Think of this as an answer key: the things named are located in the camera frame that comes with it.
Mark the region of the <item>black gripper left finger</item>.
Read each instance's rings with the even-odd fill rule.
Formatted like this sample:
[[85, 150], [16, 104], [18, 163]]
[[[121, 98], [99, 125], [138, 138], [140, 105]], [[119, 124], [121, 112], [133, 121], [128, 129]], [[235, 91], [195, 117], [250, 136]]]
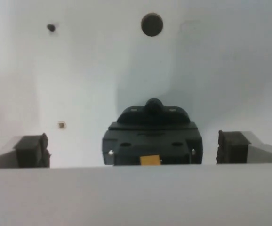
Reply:
[[49, 168], [50, 157], [45, 133], [16, 136], [0, 149], [0, 168]]

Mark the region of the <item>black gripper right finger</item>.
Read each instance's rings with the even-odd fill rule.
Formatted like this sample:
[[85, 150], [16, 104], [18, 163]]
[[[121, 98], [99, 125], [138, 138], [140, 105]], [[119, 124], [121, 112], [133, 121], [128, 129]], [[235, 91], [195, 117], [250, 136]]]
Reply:
[[217, 164], [272, 163], [272, 145], [250, 131], [218, 133]]

